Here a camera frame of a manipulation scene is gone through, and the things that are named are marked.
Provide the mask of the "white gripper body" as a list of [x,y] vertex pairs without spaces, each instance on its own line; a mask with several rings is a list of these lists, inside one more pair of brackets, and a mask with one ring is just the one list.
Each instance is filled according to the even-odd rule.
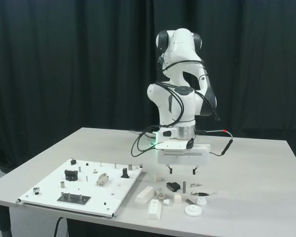
[[195,144],[189,150],[157,150],[157,162],[164,165],[207,165],[210,162],[209,144]]

